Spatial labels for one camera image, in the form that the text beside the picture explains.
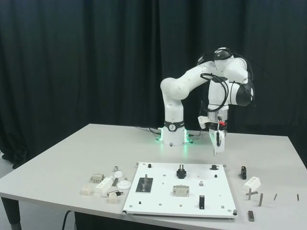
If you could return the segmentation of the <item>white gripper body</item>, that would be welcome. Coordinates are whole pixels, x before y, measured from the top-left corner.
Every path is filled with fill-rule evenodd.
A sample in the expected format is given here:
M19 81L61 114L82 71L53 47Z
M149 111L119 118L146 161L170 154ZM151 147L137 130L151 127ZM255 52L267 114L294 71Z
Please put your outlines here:
M225 132L221 130L209 130L209 137L213 145L213 154L218 155L224 152L225 147Z

